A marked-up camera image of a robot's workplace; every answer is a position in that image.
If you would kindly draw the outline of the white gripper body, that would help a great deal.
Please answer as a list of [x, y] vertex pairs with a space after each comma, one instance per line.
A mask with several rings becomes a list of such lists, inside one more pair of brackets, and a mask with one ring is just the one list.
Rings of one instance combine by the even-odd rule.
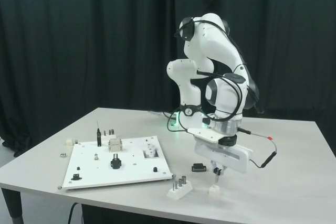
[[207, 145], [200, 141], [195, 144], [195, 153], [217, 165], [240, 173], [247, 172], [249, 160], [253, 156], [252, 150], [240, 145], [220, 147]]

